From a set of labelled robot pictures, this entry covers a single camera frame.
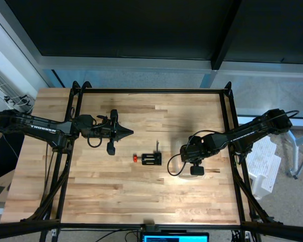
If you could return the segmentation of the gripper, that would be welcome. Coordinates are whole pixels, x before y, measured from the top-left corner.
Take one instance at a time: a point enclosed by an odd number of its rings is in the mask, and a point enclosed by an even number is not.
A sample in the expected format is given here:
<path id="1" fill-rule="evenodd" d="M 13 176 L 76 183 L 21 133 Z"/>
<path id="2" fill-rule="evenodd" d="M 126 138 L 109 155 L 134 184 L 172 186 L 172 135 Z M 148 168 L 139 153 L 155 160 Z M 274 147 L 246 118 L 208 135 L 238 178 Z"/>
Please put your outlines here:
<path id="1" fill-rule="evenodd" d="M 119 142 L 121 139 L 133 134 L 133 130 L 125 128 L 118 123 L 118 112 L 116 109 L 112 109 L 110 118 L 107 119 L 106 124 L 101 129 L 101 138 L 109 139 L 107 143 L 107 153 L 109 155 L 115 155 L 114 141 Z"/>
<path id="2" fill-rule="evenodd" d="M 205 174 L 204 168 L 201 166 L 203 160 L 203 145 L 201 137 L 189 137 L 188 143 L 181 146 L 180 156 L 183 162 L 181 171 L 185 169 L 188 163 L 192 166 L 189 168 L 190 175 L 192 176 L 203 176 Z"/>

